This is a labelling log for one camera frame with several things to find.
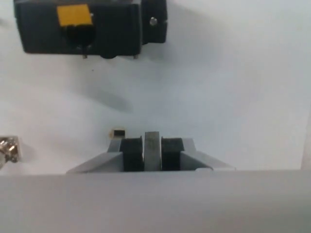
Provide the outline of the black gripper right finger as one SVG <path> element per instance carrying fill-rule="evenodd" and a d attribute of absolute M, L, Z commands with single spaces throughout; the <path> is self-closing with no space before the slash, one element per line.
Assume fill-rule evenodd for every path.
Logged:
<path fill-rule="evenodd" d="M 162 138 L 161 166 L 163 171 L 234 171 L 236 168 L 197 150 L 192 138 Z"/>

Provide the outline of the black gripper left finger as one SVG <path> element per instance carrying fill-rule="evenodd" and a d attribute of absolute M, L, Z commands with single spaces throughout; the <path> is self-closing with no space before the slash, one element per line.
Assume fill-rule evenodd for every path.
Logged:
<path fill-rule="evenodd" d="M 142 138 L 117 138 L 108 150 L 68 170 L 68 173 L 140 172 L 144 170 Z"/>

